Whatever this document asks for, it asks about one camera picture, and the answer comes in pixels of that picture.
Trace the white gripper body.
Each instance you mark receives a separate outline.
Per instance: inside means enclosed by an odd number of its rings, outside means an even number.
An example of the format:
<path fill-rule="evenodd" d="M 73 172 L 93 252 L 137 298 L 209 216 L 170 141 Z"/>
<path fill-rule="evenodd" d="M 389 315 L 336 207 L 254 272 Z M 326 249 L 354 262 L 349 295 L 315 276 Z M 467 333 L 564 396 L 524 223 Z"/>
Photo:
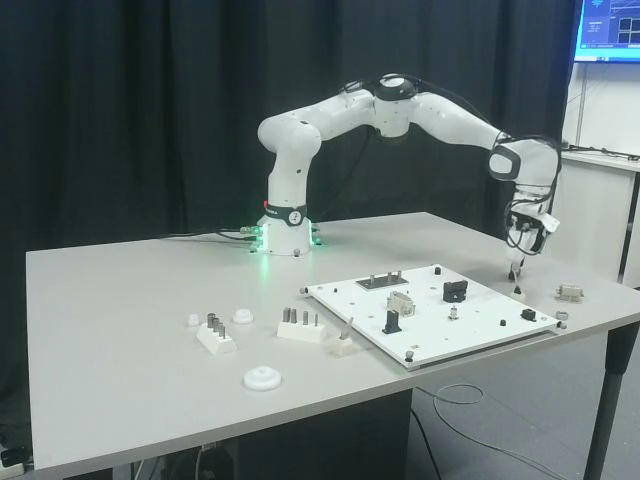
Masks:
<path fill-rule="evenodd" d="M 524 215 L 512 212 L 506 230 L 506 243 L 523 255 L 542 253 L 547 237 L 553 234 L 560 222 L 548 213 Z"/>

